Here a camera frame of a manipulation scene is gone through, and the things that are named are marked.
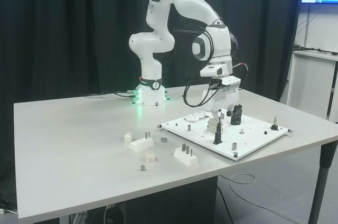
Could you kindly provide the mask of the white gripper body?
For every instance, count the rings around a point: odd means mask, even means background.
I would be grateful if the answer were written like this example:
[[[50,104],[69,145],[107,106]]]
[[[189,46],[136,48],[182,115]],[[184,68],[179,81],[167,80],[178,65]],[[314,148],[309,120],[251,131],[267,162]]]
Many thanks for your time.
[[[229,86],[224,86],[218,91],[211,90],[207,99],[211,96],[213,97],[203,105],[203,110],[210,112],[213,115],[213,112],[219,111],[220,109],[225,109],[227,111],[228,106],[237,105],[239,101],[239,89],[230,88]]]

